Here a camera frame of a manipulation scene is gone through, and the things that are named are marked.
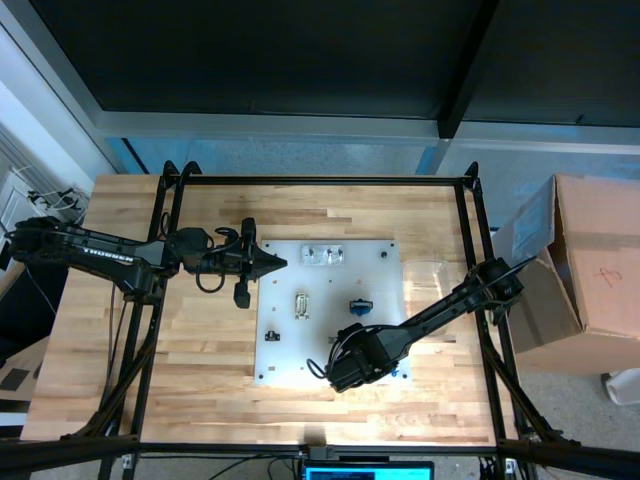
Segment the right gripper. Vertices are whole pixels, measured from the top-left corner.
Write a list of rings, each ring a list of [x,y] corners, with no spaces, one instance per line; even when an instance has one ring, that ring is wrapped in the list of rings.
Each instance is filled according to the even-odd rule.
[[[327,362],[327,379],[336,393],[375,383],[398,367],[400,360],[383,354],[347,352]]]

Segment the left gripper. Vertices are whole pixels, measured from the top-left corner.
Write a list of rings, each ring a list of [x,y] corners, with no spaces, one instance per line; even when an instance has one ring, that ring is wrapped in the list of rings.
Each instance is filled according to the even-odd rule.
[[[248,217],[241,222],[241,231],[230,227],[220,227],[219,234],[225,237],[221,257],[220,287],[227,275],[236,275],[241,282],[255,282],[257,279],[288,266],[286,257],[276,241],[264,241],[259,246],[258,257],[266,262],[255,266],[257,250],[257,227],[255,219]]]

